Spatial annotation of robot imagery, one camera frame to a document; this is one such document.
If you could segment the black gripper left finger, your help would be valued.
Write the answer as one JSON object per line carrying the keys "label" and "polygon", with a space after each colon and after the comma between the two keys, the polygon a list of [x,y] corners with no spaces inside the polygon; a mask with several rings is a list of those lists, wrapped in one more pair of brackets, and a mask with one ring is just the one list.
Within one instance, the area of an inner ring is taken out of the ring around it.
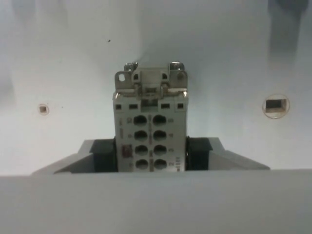
{"label": "black gripper left finger", "polygon": [[34,174],[116,173],[115,139],[85,140],[77,153],[45,166]]}

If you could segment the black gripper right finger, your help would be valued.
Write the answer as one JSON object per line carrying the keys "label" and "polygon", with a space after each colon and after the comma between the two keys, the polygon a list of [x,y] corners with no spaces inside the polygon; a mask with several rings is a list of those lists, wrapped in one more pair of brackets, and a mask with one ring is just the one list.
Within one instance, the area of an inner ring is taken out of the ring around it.
{"label": "black gripper right finger", "polygon": [[217,137],[187,138],[187,171],[269,170],[260,162],[226,150]]}

